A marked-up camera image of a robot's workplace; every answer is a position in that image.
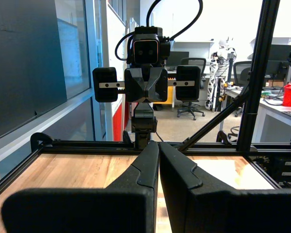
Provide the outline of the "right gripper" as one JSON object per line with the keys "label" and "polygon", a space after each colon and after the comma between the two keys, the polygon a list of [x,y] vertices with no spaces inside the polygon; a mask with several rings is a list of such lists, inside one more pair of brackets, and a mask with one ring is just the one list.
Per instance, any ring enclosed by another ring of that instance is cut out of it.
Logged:
{"label": "right gripper", "polygon": [[118,81],[114,67],[95,68],[95,98],[98,102],[115,102],[119,94],[124,94],[127,102],[165,102],[168,98],[168,87],[171,86],[176,88],[177,100],[198,100],[200,68],[180,65],[175,75],[174,80],[169,80],[168,71],[163,67],[127,68],[124,71],[124,80]]}

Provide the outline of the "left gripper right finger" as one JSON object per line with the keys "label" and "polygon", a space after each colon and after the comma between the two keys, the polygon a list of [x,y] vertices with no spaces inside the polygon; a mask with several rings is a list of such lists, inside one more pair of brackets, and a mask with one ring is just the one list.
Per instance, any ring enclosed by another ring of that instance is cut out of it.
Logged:
{"label": "left gripper right finger", "polygon": [[171,145],[159,144],[160,176],[175,233],[291,233],[291,189],[238,190]]}

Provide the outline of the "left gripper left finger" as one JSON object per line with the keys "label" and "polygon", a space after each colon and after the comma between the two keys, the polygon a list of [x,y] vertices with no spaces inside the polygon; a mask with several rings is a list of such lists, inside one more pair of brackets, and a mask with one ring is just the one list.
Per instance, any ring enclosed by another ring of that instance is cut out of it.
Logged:
{"label": "left gripper left finger", "polygon": [[30,188],[9,196],[1,218],[9,233],[153,233],[159,146],[150,142],[104,189]]}

